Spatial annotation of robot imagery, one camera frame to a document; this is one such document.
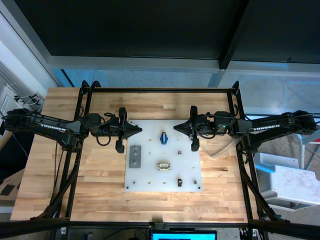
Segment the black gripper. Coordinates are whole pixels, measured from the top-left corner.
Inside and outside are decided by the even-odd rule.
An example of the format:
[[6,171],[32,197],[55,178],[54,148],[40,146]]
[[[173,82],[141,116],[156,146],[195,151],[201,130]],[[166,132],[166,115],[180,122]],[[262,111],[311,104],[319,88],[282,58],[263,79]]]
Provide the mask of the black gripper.
[[[123,145],[123,140],[125,139],[125,123],[127,122],[127,111],[125,107],[121,107],[118,111],[118,116],[113,115],[112,119],[108,123],[107,132],[108,137],[118,137],[115,142],[115,150],[119,154],[125,152],[125,146]],[[126,123],[126,129],[128,130],[126,138],[130,138],[143,131],[141,127],[132,122]]]
[[197,152],[200,148],[200,140],[198,137],[206,140],[211,140],[214,138],[213,123],[208,120],[207,114],[198,114],[198,108],[195,105],[192,105],[190,108],[189,120],[175,125],[173,129],[186,135],[188,138],[190,137],[192,140],[192,152]]

